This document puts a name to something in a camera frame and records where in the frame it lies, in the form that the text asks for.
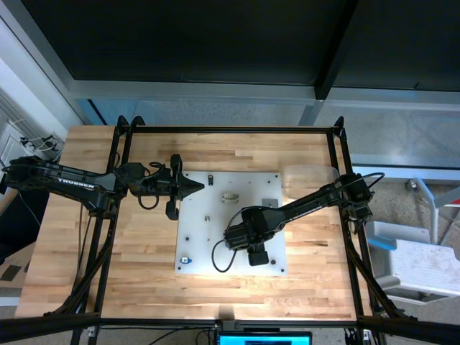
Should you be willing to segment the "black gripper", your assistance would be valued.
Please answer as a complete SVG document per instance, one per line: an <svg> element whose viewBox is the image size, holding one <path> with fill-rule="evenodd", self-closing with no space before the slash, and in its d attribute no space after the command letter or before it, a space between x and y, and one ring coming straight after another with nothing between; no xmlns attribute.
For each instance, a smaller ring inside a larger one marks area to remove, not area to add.
<svg viewBox="0 0 460 345"><path fill-rule="evenodd" d="M165 214L170 220L178 220L179 210L176 206L179 199L180 182L179 177L183 170L183 161L179 154L173 154L170 158L170 167L165 168L162 173L162 192L161 196L168 196L169 201L166 203ZM197 193L205 186L195 180L191 180L188 174L181 175L181 185L185 186L181 190L181 199Z"/></svg>
<svg viewBox="0 0 460 345"><path fill-rule="evenodd" d="M251 267L266 265L269 263L268 253L263 244L250 246L247 249L249 265Z"/></svg>

